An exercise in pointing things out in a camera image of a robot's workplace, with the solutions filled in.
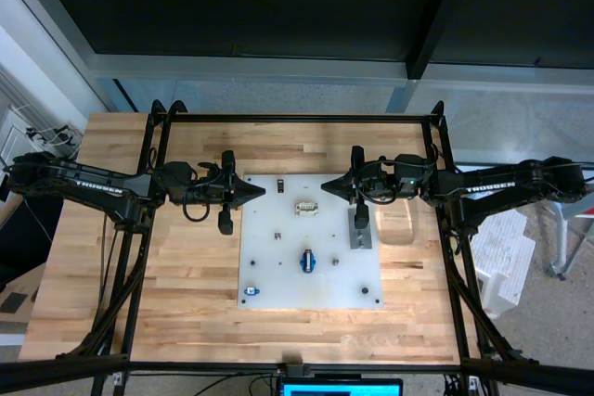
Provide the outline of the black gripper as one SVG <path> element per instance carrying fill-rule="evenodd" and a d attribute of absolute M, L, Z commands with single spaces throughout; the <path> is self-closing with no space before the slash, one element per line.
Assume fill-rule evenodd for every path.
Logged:
<path fill-rule="evenodd" d="M 355 229 L 363 230 L 368 227 L 370 220 L 369 203 L 382 206 L 396 200 L 394 179 L 384 170 L 384 167 L 393 166 L 384 156 L 366 161 L 364 148 L 353 146 L 350 180 L 349 173 L 346 173 L 323 183 L 321 188 L 324 192 L 355 205 Z"/>
<path fill-rule="evenodd" d="M 250 176 L 239 177 L 236 174 L 236 160 L 232 150 L 222 153 L 221 165 L 212 162 L 200 162 L 199 167 L 207 171 L 197 183 L 198 203 L 210 207 L 220 205 L 217 227 L 222 235 L 233 234 L 231 209 L 241 207 L 265 195 L 265 189 L 258 186 Z M 235 204 L 235 189 L 237 180 L 237 205 Z"/>

